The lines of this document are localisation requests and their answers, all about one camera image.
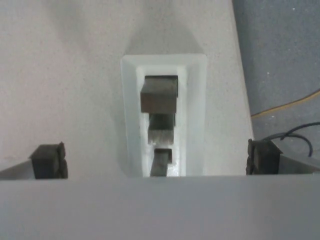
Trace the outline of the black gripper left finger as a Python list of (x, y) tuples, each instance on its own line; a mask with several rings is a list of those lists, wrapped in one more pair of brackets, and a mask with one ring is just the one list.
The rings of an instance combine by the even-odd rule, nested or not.
[(25, 161), (0, 168), (1, 180), (57, 180), (68, 178), (65, 144), (40, 144)]

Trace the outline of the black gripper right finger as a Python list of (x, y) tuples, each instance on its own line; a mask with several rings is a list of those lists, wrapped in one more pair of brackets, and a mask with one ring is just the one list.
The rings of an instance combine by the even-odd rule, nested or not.
[(283, 141), (248, 140), (247, 175), (318, 174), (320, 161), (297, 153)]

